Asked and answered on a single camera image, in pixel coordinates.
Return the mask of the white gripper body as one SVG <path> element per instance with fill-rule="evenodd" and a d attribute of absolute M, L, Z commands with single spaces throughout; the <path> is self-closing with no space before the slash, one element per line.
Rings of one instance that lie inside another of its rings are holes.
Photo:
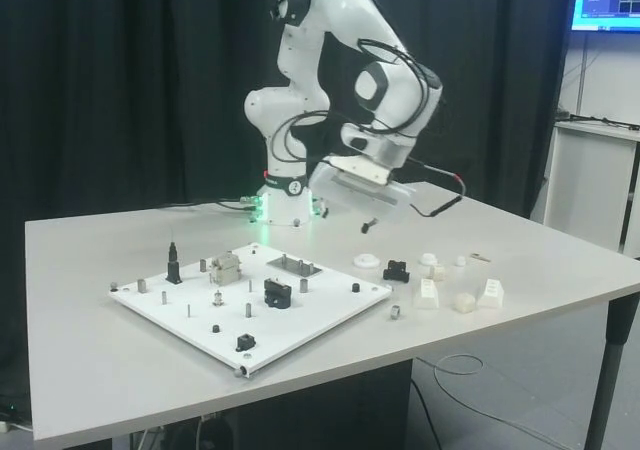
<path fill-rule="evenodd" d="M 409 207 L 415 191 L 391 181 L 377 185 L 326 163 L 319 163 L 309 180 L 312 193 L 330 204 L 379 220 L 395 217 Z"/>

